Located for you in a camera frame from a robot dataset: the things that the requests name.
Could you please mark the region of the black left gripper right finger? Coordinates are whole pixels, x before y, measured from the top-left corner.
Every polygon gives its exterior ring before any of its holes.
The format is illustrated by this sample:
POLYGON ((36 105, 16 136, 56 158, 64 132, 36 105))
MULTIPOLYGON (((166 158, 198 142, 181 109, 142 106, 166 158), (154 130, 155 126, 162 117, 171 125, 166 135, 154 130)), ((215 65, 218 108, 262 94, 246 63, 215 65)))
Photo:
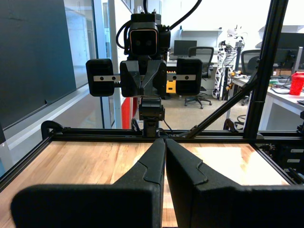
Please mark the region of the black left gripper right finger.
POLYGON ((242 186, 168 139, 166 172, 180 228, 301 228, 301 185, 242 186))

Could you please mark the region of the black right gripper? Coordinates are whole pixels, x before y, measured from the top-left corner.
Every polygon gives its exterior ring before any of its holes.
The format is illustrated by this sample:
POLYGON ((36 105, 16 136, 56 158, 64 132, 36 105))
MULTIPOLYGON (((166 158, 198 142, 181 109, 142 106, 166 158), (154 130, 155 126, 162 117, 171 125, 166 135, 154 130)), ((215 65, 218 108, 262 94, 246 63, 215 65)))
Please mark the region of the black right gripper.
POLYGON ((112 96, 120 88, 123 97, 164 97, 169 80, 176 82, 176 94, 197 95, 200 92, 202 61, 179 58, 175 73, 167 72, 163 59, 131 56, 120 63, 119 74, 114 74, 110 59, 91 59, 86 63, 89 91, 92 96, 112 96))

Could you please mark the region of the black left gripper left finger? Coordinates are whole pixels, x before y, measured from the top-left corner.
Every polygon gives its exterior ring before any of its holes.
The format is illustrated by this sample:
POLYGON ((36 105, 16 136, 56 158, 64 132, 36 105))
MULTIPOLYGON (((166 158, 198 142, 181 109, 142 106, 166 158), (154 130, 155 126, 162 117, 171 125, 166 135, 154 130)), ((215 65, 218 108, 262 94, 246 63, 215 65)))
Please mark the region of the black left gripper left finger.
POLYGON ((111 185, 45 184, 19 191, 10 205, 18 228, 159 228, 166 145, 157 139, 111 185))

